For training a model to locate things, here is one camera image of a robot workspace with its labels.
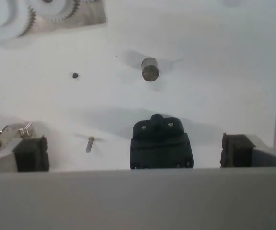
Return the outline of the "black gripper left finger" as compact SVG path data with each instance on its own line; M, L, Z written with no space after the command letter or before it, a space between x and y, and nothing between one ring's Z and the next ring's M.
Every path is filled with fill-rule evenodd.
M48 172L46 137L14 139L0 147L0 172Z

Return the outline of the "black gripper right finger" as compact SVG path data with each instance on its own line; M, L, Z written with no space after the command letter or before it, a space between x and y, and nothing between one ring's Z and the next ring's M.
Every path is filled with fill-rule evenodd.
M257 135L224 133L220 167L276 167L276 149Z

